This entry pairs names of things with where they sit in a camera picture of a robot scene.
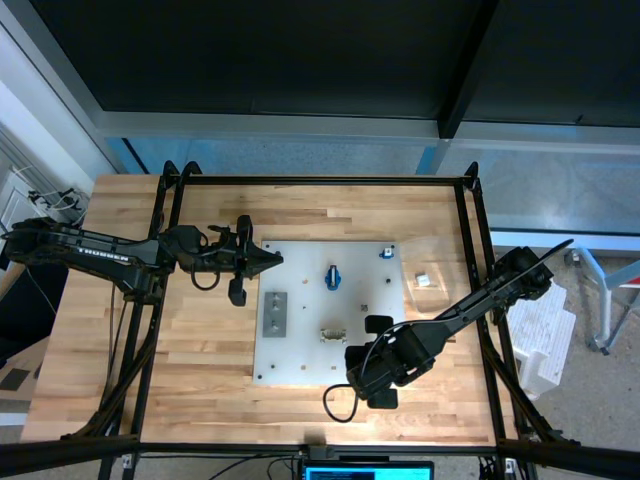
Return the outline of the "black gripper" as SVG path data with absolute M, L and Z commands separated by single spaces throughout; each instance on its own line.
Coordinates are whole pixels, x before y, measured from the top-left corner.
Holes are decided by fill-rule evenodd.
M 398 393 L 391 387 L 394 373 L 401 364 L 387 347 L 393 331 L 389 316 L 369 315 L 365 318 L 365 332 L 376 338 L 364 345 L 348 346 L 345 350 L 346 376 L 358 399 L 369 408 L 397 408 Z
M 284 258 L 281 254 L 262 249 L 252 242 L 253 224 L 249 215 L 238 217 L 235 232 L 230 227 L 216 225 L 209 225 L 208 229 L 218 233 L 219 237 L 207 250 L 206 262 L 217 274 L 233 274 L 228 287 L 229 300 L 234 306 L 245 306 L 247 292 L 244 280 L 253 279 L 262 272 L 281 265 Z M 249 266 L 250 245 L 251 258 L 259 262 Z

